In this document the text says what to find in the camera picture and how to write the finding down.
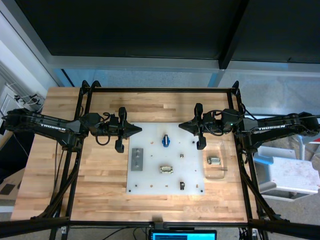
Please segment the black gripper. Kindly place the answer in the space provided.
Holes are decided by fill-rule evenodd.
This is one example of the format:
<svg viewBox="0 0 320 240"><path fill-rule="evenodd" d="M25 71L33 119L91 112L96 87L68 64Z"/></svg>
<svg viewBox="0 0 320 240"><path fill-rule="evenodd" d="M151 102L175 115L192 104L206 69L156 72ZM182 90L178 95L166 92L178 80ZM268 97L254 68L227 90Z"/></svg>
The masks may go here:
<svg viewBox="0 0 320 240"><path fill-rule="evenodd" d="M126 120L127 120L127 111L125 107L120 107L118 109L118 117L116 117L114 114L110 116L109 135L111 137L117 137L117 140L115 141L115 150L118 153L123 153L125 148L123 145L123 138L125 137ZM141 127L131 123L127 124L127 128L129 129L127 133L128 138L142 131Z"/></svg>
<svg viewBox="0 0 320 240"><path fill-rule="evenodd" d="M194 107L195 126L197 129L196 135L198 136L198 142L196 143L197 150L203 150L207 146L207 140L204 137L204 133L209 133L213 136L218 136L217 128L215 125L215 118L212 111L203 113L203 105L197 103ZM194 120L180 123L178 127L194 135Z"/></svg>

